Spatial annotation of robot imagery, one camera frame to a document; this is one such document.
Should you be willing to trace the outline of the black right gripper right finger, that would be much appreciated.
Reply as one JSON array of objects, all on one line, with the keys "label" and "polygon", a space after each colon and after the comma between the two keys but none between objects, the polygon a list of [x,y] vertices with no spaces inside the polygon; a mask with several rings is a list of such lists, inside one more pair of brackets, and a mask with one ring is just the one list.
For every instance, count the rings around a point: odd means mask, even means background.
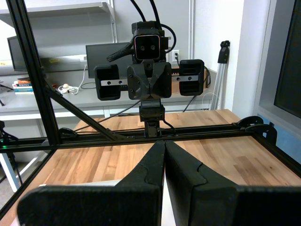
[{"label": "black right gripper right finger", "polygon": [[166,181],[178,226],[298,226],[301,189],[240,186],[172,141],[166,141]]}]

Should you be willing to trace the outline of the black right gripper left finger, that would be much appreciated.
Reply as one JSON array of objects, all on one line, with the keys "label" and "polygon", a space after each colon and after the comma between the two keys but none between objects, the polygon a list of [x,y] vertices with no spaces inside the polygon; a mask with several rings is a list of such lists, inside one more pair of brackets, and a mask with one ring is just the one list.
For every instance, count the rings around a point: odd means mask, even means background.
[{"label": "black right gripper left finger", "polygon": [[22,226],[159,226],[164,142],[115,186],[41,186],[18,203]]}]

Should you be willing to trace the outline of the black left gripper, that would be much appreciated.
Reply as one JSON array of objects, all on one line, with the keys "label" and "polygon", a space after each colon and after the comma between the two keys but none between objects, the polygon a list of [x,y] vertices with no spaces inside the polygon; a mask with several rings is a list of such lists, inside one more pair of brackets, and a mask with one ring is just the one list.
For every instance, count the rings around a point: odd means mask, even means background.
[{"label": "black left gripper", "polygon": [[170,98],[172,82],[179,83],[182,96],[199,96],[204,89],[204,62],[182,60],[176,73],[168,62],[145,61],[127,67],[127,78],[119,77],[117,65],[98,65],[94,69],[97,96],[100,100],[120,98],[122,85],[132,100]]}]

